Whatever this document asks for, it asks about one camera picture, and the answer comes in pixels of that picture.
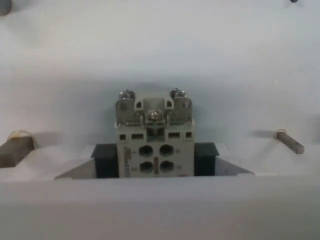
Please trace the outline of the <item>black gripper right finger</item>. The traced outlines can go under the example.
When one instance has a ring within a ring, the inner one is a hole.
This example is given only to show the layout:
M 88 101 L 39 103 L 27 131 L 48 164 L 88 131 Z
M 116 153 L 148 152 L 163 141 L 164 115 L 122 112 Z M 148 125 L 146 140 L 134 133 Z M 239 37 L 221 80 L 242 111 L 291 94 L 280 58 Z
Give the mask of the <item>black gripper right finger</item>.
M 254 175 L 252 171 L 222 159 L 214 142 L 194 144 L 195 176 L 238 176 L 241 174 Z

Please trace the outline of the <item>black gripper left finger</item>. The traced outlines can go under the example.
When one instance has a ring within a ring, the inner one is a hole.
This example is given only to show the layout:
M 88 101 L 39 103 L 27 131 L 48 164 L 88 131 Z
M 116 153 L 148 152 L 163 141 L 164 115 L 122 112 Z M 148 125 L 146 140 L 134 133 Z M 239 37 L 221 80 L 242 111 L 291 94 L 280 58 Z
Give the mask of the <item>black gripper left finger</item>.
M 116 179 L 118 152 L 115 143 L 97 144 L 90 160 L 59 174 L 55 179 Z

